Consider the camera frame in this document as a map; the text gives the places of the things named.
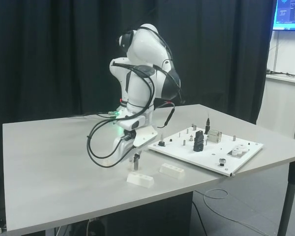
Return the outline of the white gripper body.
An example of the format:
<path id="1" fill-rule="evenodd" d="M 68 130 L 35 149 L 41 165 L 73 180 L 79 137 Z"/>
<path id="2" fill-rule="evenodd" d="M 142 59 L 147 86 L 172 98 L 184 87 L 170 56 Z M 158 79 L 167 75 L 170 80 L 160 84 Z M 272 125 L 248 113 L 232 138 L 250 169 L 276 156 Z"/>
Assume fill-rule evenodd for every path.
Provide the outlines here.
<path id="1" fill-rule="evenodd" d="M 125 160 L 128 158 L 128 155 L 131 153 L 131 150 L 133 148 L 133 142 L 134 142 L 134 138 L 130 138 L 130 137 L 125 137 L 125 136 L 119 136 L 117 138 L 115 138 L 114 143 L 113 143 L 113 150 L 115 148 L 117 148 L 115 150 L 115 152 L 112 155 L 112 162 L 116 163 L 119 160 L 122 159 L 122 157 L 127 153 L 127 155 L 122 159 Z"/>

